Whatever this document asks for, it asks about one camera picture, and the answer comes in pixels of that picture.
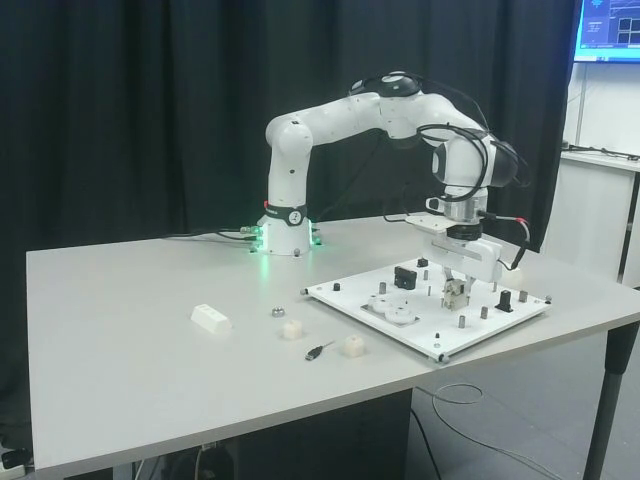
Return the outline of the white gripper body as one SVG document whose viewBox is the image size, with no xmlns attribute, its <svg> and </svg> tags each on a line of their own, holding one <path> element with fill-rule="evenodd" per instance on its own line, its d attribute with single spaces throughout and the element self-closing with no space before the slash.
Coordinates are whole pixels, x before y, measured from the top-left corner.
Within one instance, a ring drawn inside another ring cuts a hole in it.
<svg viewBox="0 0 640 480">
<path fill-rule="evenodd" d="M 491 283 L 502 277 L 501 249 L 499 244 L 483 239 L 461 242 L 433 237 L 425 240 L 423 256 L 441 267 L 450 267 L 453 278 L 457 273 Z"/>
</svg>

